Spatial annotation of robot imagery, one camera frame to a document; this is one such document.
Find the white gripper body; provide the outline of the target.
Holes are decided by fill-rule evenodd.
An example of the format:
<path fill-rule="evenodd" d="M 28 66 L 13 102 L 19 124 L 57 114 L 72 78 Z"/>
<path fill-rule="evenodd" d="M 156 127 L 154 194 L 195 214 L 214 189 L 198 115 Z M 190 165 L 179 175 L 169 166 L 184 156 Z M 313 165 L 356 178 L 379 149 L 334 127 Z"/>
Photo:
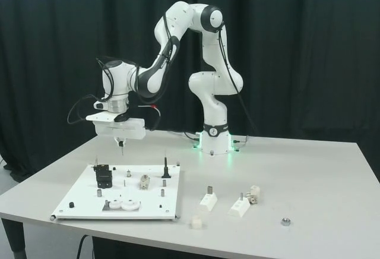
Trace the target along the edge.
<path fill-rule="evenodd" d="M 145 120 L 130 118 L 125 122 L 94 121 L 97 135 L 120 139 L 143 139 L 145 137 Z"/>

